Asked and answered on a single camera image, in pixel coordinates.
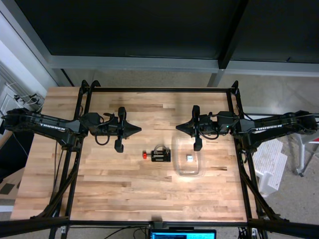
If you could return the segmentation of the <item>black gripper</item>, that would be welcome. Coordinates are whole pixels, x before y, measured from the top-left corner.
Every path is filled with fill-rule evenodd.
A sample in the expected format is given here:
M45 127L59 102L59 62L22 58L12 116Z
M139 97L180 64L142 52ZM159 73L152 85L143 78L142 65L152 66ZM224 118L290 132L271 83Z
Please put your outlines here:
M117 152L124 151L122 140L130 137L131 135L142 131L141 127L130 124L126 121L127 112L124 107L119 107L118 116L112 120L109 125L110 136L116 136L114 148Z
M200 151L202 149L202 139L212 140L212 120L209 115L200 115L200 107L193 106L192 108L192 119L186 123L182 123L176 126L176 129L186 133L190 137L195 138L193 145L194 151Z

